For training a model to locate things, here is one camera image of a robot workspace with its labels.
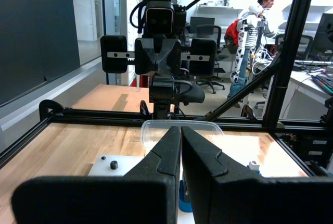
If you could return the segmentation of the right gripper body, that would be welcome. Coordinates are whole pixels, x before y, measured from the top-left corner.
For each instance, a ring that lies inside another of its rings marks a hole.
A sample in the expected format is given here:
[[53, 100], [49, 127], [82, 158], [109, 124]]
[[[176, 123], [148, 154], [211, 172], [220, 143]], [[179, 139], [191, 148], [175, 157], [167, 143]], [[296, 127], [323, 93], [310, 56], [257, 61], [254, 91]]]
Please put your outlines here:
[[191, 46], [182, 46], [177, 39], [163, 39], [161, 50], [156, 53], [153, 39], [137, 38], [134, 50], [125, 54], [127, 66], [134, 66], [138, 75], [155, 72], [162, 76], [176, 76], [181, 73], [182, 61], [189, 62], [197, 56], [190, 54]]

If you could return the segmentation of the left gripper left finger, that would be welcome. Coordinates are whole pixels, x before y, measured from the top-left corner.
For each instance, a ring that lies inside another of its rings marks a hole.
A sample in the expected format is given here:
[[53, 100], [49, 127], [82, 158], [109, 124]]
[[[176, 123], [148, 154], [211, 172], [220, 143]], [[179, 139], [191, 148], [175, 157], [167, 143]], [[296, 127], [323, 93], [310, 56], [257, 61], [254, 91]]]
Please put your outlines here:
[[171, 127], [121, 177], [44, 176], [20, 184], [17, 223], [177, 223], [181, 132]]

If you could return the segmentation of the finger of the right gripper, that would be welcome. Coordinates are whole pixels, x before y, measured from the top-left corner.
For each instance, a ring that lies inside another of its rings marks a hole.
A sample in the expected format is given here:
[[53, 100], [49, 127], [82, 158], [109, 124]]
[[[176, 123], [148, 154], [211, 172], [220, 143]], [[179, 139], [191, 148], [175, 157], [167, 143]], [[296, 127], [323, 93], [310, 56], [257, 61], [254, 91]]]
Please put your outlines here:
[[104, 35], [100, 39], [103, 71], [125, 73], [127, 71], [127, 40], [123, 35]]
[[190, 74], [194, 76], [210, 76], [213, 74], [216, 56], [215, 40], [193, 38], [190, 54], [197, 56], [190, 60]]

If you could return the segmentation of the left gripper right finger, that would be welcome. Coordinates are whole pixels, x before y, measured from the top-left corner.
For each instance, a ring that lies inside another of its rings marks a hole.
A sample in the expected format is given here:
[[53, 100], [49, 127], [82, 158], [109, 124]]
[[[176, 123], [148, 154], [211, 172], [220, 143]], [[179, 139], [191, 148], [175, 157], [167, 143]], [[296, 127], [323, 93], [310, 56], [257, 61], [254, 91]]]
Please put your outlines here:
[[331, 177], [266, 178], [192, 128], [181, 131], [196, 223], [332, 223]]

